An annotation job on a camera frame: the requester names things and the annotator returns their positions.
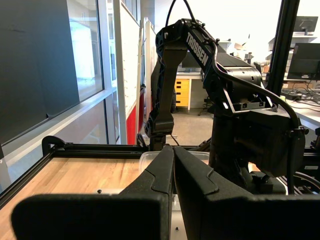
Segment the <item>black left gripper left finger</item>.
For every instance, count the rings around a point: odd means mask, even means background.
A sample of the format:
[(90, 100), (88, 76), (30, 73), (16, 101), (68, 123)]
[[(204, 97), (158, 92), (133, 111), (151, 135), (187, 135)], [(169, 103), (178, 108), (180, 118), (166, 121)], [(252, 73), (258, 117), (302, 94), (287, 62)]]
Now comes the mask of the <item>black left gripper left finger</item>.
[(11, 213), (18, 240), (168, 240), (174, 150), (164, 147), (118, 194), (39, 194)]

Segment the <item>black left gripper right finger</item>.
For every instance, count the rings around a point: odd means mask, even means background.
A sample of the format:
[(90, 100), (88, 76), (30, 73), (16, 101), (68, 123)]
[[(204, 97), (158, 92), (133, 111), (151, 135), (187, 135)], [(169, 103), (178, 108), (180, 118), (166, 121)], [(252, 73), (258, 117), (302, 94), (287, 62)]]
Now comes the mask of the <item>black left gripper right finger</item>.
[(254, 195), (184, 148), (174, 149), (174, 181), (189, 240), (317, 240), (317, 195)]

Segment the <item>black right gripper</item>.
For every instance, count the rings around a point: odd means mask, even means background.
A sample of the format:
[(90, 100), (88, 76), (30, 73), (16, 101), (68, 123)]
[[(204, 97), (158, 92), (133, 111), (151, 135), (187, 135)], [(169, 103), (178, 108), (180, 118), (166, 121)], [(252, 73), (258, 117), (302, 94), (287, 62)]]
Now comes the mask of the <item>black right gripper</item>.
[(268, 110), (215, 115), (209, 166), (243, 189), (248, 185), (241, 168), (249, 162), (272, 178), (289, 176), (302, 163), (305, 133), (301, 124)]

